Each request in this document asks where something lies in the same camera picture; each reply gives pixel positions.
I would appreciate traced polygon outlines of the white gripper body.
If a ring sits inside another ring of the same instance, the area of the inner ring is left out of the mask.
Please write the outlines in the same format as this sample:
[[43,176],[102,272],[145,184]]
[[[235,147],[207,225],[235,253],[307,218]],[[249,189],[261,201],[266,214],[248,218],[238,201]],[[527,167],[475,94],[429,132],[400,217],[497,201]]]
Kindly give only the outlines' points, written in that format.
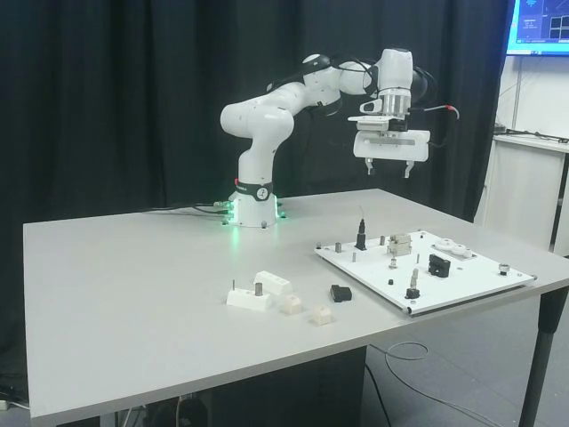
[[401,133],[358,132],[353,153],[364,159],[426,161],[429,158],[430,131]]

